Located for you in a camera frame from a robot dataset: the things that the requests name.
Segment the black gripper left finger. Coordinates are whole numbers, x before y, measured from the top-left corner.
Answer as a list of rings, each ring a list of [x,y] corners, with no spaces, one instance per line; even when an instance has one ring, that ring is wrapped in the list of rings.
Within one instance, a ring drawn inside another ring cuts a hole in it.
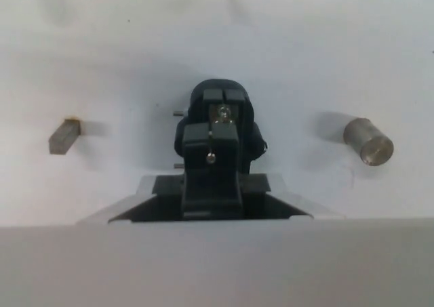
[[[183,176],[144,176],[136,192],[95,211],[78,224],[180,222]]]

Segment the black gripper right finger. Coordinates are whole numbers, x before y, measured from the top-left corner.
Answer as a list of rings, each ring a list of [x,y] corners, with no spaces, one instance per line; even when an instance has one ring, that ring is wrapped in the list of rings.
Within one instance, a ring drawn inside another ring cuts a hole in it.
[[[343,220],[345,216],[292,192],[278,173],[240,176],[244,218],[247,220]]]

